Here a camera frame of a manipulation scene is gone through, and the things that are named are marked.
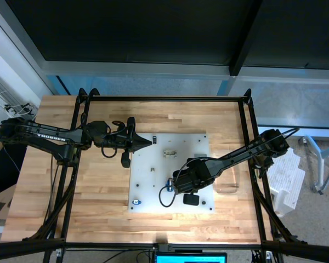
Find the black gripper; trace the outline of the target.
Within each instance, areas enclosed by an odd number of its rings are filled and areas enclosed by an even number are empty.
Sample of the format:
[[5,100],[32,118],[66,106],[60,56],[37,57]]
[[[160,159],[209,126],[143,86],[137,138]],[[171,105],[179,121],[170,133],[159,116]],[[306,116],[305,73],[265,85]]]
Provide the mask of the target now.
[[183,195],[183,204],[185,205],[199,205],[200,196],[194,194],[185,193]]
[[114,158],[117,155],[118,149],[124,150],[121,156],[121,164],[124,168],[131,166],[131,160],[129,154],[133,151],[138,151],[142,148],[151,146],[151,141],[139,136],[135,133],[135,118],[129,117],[127,124],[121,121],[112,121],[112,124],[117,126],[117,130],[107,133],[103,139],[103,148],[112,148],[114,153],[111,156],[107,156],[103,151],[105,158]]

